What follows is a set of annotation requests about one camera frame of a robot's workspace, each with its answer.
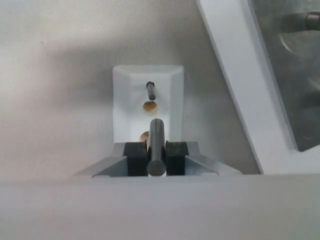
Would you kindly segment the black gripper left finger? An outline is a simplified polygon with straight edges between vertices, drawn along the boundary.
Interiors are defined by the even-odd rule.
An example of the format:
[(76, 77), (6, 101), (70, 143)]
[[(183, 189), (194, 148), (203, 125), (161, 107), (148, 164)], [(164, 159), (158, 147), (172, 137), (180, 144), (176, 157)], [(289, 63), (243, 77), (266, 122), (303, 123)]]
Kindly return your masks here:
[(145, 177), (148, 152), (146, 142), (118, 142), (110, 156), (77, 172), (76, 177)]

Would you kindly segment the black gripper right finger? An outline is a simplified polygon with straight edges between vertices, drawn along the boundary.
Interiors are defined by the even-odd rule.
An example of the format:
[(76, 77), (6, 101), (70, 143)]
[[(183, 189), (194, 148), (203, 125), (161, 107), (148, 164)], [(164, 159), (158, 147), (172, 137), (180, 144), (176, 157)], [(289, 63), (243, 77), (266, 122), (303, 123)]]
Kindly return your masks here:
[(166, 142), (168, 176), (235, 176), (241, 172), (223, 162), (203, 155), (196, 141)]

